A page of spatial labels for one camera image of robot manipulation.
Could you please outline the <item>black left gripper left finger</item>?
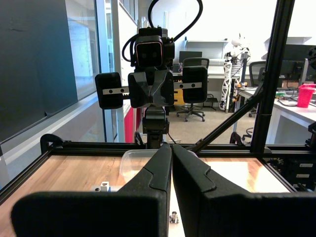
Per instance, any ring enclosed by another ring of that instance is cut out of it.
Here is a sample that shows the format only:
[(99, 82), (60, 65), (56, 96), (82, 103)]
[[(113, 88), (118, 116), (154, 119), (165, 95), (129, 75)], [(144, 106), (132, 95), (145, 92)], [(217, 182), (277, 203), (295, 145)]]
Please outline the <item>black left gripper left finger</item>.
[(37, 192), (11, 211), (18, 237), (165, 237), (172, 150), (162, 145), (117, 192)]

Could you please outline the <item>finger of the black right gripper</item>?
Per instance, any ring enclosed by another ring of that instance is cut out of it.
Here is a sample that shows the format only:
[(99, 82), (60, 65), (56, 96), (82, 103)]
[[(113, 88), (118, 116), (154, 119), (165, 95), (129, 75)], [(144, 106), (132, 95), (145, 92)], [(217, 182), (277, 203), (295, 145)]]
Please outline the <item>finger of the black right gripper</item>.
[(155, 106), (172, 106), (174, 104), (172, 72), (155, 72), (151, 88), (151, 104)]
[(128, 75), (130, 104), (133, 108), (147, 108), (150, 106), (150, 90), (145, 72), (130, 73)]

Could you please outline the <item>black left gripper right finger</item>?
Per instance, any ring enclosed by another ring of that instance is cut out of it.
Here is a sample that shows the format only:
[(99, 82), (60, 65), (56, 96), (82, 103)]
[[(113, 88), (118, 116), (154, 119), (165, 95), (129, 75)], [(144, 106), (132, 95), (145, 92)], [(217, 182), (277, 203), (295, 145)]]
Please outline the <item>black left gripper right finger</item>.
[(313, 237), (313, 193), (251, 193), (173, 146), (173, 184), (188, 237)]

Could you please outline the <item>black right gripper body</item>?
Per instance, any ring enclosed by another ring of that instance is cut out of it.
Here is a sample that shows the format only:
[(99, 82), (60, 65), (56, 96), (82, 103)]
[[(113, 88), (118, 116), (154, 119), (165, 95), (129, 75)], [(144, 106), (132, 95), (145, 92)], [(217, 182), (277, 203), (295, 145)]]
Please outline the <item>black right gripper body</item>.
[[(145, 72), (150, 90), (154, 83), (155, 72), (171, 72), (160, 70)], [(174, 80), (174, 91), (181, 89), (185, 103), (202, 103), (207, 100), (208, 71), (204, 66), (189, 66), (183, 69), (180, 81)], [(123, 101), (129, 99), (129, 87), (121, 85), (120, 75), (114, 73), (102, 73), (95, 77), (99, 106), (101, 109), (118, 109), (123, 106)]]

